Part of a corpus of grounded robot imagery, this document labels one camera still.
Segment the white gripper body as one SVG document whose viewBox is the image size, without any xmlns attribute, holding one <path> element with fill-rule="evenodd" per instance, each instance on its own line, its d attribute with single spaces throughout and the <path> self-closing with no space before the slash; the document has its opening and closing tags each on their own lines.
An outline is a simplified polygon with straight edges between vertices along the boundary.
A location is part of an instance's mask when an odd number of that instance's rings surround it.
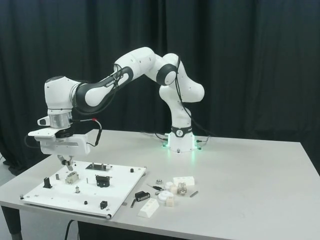
<svg viewBox="0 0 320 240">
<path fill-rule="evenodd" d="M 74 134 L 70 137 L 40 137 L 40 149 L 47 155 L 84 156 L 90 152 L 87 134 Z"/>
</svg>

